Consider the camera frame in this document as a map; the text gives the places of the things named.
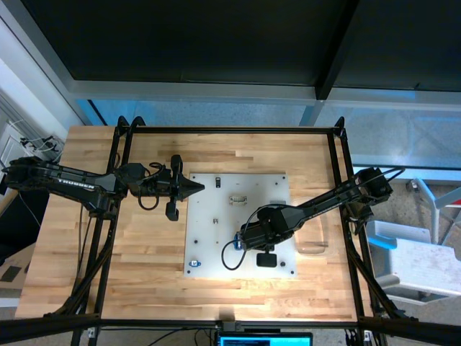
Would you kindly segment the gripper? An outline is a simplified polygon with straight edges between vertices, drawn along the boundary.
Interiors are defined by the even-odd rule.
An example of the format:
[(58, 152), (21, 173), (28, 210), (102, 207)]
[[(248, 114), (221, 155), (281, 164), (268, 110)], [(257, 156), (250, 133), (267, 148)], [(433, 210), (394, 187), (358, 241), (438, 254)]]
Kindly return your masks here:
[(239, 239), (244, 251), (256, 251), (257, 267), (277, 266), (277, 255), (273, 252), (276, 234), (268, 221), (245, 223)]
[(199, 193), (205, 189), (204, 185), (190, 180), (182, 175), (183, 161), (180, 155), (175, 154), (171, 157), (170, 170), (168, 179), (164, 182), (164, 195), (169, 197), (169, 202), (166, 204), (166, 217), (170, 221), (179, 220), (179, 210), (176, 207), (180, 201), (180, 178), (182, 177), (182, 186), (186, 187), (182, 191), (182, 200)]

